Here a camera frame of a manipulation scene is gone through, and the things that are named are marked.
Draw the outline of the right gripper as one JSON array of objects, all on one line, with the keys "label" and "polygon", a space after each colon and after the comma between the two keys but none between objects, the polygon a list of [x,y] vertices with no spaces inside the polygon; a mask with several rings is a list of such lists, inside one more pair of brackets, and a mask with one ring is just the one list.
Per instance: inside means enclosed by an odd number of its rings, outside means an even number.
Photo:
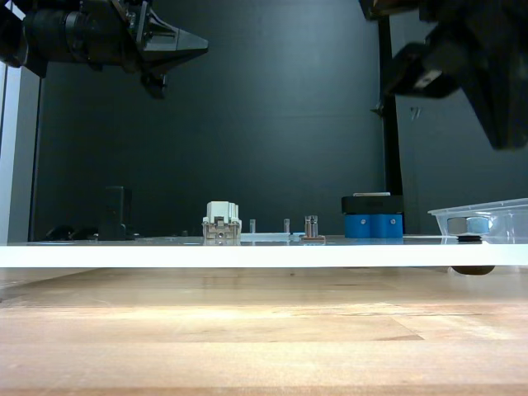
[{"label": "right gripper", "polygon": [[426,59],[443,40],[465,47],[457,77],[496,150],[527,146],[527,2],[420,1],[421,21],[435,22],[418,53]]}]

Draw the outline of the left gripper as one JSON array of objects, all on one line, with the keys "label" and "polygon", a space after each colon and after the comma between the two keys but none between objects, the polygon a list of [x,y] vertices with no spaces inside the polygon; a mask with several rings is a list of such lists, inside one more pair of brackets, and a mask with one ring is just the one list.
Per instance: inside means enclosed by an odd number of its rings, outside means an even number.
[{"label": "left gripper", "polygon": [[170,69],[208,52],[209,41],[163,21],[151,1],[109,1],[120,23],[122,67],[140,74],[140,82],[155,99],[165,97]]}]

